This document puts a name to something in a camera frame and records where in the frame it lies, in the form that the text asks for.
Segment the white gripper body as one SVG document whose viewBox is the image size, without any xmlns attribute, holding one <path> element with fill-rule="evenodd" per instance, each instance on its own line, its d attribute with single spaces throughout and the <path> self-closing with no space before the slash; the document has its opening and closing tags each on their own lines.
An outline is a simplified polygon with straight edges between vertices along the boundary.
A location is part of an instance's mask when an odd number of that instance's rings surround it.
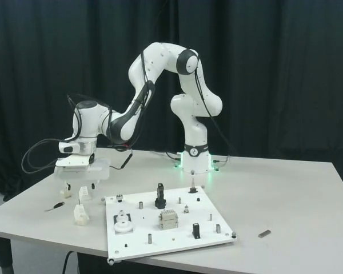
<svg viewBox="0 0 343 274">
<path fill-rule="evenodd" d="M 66 182 L 106 180 L 109 178 L 109 173 L 107 159 L 96 159 L 93 164 L 84 167 L 56 167 L 54 169 L 54 176 Z"/>
</svg>

